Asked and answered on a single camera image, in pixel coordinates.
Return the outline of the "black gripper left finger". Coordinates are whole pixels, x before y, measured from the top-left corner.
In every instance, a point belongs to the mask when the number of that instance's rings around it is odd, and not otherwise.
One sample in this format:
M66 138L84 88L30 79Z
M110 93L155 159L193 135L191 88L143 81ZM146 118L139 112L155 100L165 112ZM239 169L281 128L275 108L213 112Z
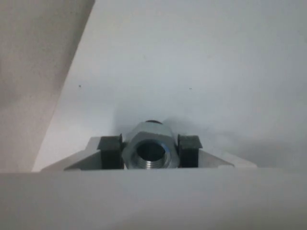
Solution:
M123 168L122 135L92 137L84 150L42 169L42 171L95 171Z

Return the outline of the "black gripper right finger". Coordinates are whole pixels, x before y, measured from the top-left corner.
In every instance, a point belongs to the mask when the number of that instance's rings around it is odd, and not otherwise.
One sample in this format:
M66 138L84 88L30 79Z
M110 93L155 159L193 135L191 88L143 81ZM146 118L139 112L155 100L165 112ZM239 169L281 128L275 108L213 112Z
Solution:
M208 143L203 145L197 135L178 135L177 152L180 168L256 168L256 164L250 161L218 150Z

